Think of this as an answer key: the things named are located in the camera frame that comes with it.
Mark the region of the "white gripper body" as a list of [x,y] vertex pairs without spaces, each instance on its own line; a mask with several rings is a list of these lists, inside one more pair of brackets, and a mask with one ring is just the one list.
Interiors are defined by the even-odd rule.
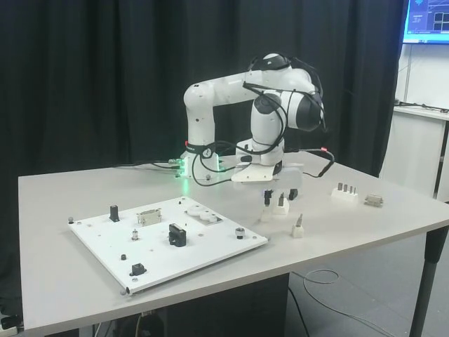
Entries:
[[285,164],[279,173],[261,186],[264,190],[299,190],[302,187],[302,164]]

